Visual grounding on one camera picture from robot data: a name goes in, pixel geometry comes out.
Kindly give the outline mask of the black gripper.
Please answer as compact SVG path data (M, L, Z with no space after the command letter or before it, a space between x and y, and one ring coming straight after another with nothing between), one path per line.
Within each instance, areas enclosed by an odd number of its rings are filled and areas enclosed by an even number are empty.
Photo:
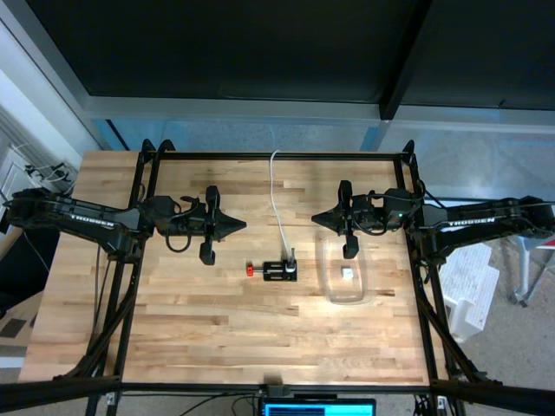
M206 188L205 203L198 202L190 215L190 235L204 238L199 247L199 258L203 264L215 264L216 254L212 249L215 238L221 241L246 227L245 221L224 214L219 209L219 202L218 187L210 185Z
M379 237L385 233L385 222L368 195L353 195L352 184L348 180L340 182L338 201L339 205L313 215L311 221L338 236L345 236L343 258L354 259L359 252L355 231Z

